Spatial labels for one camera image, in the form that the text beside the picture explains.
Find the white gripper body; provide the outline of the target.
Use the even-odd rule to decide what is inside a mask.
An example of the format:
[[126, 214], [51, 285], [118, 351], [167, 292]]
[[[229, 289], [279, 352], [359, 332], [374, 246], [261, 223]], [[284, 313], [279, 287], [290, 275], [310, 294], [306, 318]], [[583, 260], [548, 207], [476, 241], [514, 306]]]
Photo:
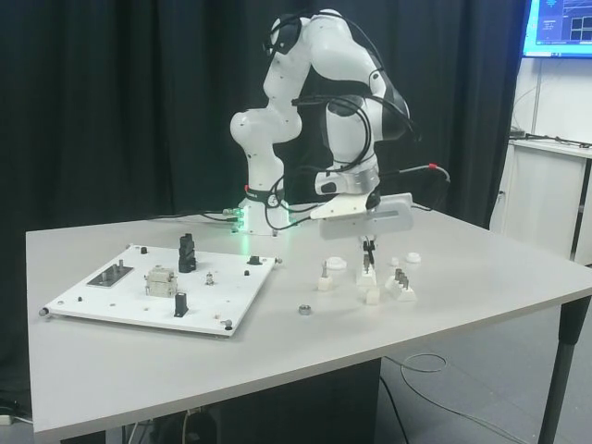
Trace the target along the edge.
[[372, 237], [413, 227], [410, 193], [381, 197], [368, 209], [371, 194], [340, 194], [317, 209], [319, 233], [325, 240]]

